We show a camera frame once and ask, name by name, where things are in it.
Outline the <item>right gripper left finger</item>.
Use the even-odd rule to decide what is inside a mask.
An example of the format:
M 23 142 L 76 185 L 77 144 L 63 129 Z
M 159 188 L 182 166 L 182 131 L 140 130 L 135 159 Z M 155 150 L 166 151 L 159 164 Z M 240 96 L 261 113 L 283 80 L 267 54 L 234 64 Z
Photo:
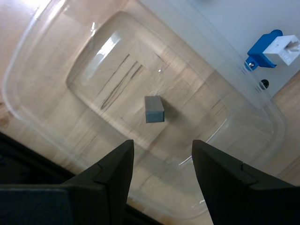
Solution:
M 62 184 L 0 187 L 2 225 L 121 225 L 133 176 L 134 141 L 126 140 Z

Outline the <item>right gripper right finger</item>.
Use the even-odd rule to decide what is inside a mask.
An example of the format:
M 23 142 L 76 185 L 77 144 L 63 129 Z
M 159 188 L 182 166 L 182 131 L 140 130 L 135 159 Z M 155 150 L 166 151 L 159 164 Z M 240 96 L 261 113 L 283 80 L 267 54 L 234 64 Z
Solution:
M 298 225 L 300 188 L 201 141 L 192 144 L 197 181 L 215 225 Z

